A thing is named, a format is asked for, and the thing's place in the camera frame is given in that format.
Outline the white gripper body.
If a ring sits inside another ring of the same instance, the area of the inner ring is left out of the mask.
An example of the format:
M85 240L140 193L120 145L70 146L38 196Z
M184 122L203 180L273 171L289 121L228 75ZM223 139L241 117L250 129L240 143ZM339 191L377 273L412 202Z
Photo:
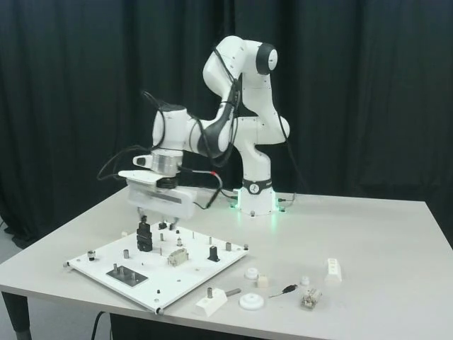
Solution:
M136 208L166 217L192 217L196 191L187 188L163 189L127 180L128 201Z

